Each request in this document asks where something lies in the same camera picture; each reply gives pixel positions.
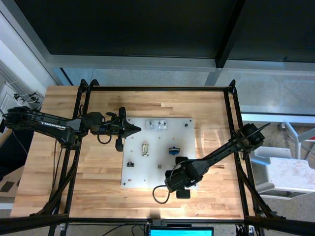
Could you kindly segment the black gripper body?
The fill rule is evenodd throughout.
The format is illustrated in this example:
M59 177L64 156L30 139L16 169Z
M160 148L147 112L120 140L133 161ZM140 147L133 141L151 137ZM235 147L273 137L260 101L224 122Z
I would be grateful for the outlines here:
M115 142L115 148L118 152L123 152L123 137L125 135L125 122L126 122L126 109L125 107L120 107L118 115L111 113L108 114L111 116L110 121L107 125L108 134L111 136L117 136Z
M196 182L188 177L184 166L188 164L187 157L176 157L175 166L171 170L165 172L165 185L169 193L176 192L177 199L190 199L190 190L187 189Z

